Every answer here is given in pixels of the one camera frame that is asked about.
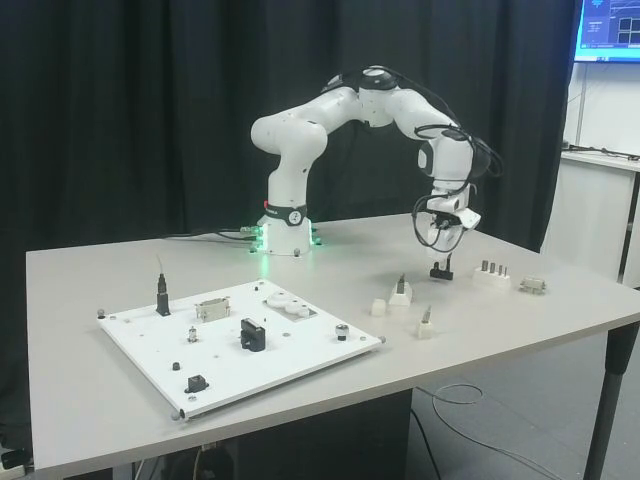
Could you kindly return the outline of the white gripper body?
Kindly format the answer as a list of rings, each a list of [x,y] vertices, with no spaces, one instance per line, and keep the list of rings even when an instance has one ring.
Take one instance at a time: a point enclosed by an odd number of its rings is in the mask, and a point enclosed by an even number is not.
[[[461,225],[447,229],[432,228],[430,230],[430,255],[446,256],[450,254],[459,243],[461,235]]]

